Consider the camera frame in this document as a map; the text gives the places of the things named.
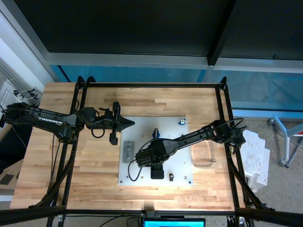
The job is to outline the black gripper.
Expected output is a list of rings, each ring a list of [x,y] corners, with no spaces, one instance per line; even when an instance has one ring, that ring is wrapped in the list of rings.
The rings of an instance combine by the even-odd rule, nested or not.
[[[118,138],[116,136],[118,132],[134,125],[134,121],[122,117],[120,112],[121,106],[119,102],[114,102],[112,111],[106,109],[105,115],[101,121],[102,129],[112,131],[109,135],[109,142],[111,145],[118,144]]]
[[[151,166],[151,179],[164,179],[163,165]]]

